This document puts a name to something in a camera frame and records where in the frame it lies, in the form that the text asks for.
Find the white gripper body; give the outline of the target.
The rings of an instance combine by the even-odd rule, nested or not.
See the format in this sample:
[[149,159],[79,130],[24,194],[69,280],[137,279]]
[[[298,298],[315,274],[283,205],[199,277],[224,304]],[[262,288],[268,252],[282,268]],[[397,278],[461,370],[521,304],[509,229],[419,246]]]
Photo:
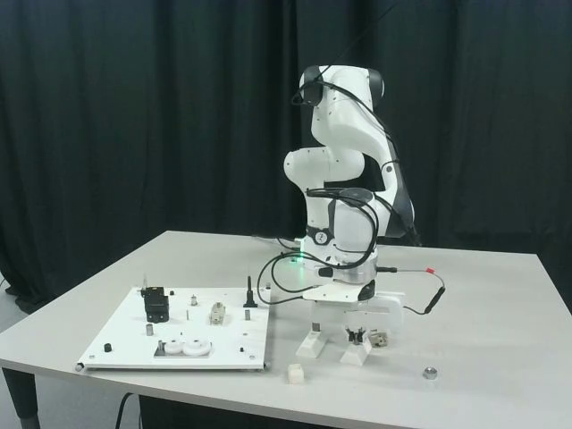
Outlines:
[[376,292],[369,300],[354,303],[315,301],[311,321],[336,324],[352,332],[399,333],[404,323],[403,292]]

